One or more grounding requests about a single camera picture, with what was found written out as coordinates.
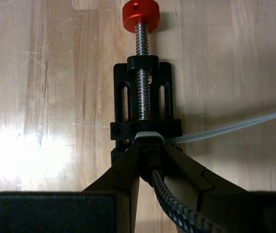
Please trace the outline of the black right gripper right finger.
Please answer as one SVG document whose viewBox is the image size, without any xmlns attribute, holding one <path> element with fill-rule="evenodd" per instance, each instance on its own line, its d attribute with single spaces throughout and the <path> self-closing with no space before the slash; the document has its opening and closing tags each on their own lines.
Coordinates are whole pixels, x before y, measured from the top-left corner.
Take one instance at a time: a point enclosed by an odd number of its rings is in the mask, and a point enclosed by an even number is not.
<svg viewBox="0 0 276 233">
<path fill-rule="evenodd" d="M 276 192 L 247 191 L 166 145 L 170 192 L 228 233 L 276 233 Z"/>
</svg>

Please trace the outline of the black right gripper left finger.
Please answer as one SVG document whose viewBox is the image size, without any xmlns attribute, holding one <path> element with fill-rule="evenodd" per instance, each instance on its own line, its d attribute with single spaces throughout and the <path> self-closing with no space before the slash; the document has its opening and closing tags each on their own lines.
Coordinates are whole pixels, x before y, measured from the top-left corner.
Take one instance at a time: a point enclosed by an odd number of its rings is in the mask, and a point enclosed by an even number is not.
<svg viewBox="0 0 276 233">
<path fill-rule="evenodd" d="M 132 233 L 139 148 L 80 192 L 0 192 L 0 233 Z"/>
</svg>

